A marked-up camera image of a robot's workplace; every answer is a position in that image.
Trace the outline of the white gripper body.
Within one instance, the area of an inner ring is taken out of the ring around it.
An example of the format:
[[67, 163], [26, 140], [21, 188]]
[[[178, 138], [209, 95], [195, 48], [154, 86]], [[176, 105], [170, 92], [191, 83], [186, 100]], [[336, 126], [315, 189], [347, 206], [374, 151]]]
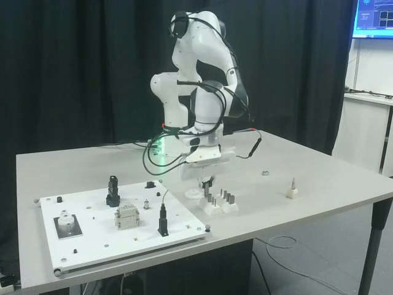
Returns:
[[199, 162], [185, 163], [180, 167], [180, 179], [182, 181], [217, 176], [234, 169], [236, 149], [223, 149], [221, 156]]

